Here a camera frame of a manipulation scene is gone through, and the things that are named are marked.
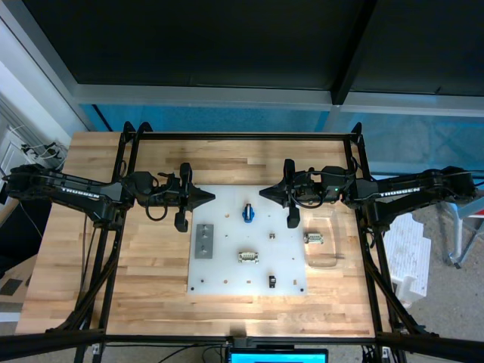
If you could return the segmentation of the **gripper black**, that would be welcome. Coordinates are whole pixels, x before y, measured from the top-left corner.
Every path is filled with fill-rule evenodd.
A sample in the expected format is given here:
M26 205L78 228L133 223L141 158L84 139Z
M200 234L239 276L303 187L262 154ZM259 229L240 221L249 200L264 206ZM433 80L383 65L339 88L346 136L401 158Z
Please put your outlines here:
M178 212L175 214L174 226L177 231L188 230L188 220L185 217L188 208L188 198L190 195L196 197L191 201L191 208L196 209L199 206L209 203L213 200L214 194L195 187L192 182L192 168L190 163L182 163L180 165L179 177L175 174L166 175L166 184L159 187L154 194L154 206L163 208L161 217L154 218L155 222L163 221L168 214L168 208L178 207Z
M312 180L313 175L318 175L313 167L308 171L296 171L295 162L292 159L284 161L284 180L276 185L262 189L260 197L278 204L281 207L289 208L287 227L296 228L300 222L299 208L317 209L322 205L322 192L317 183Z

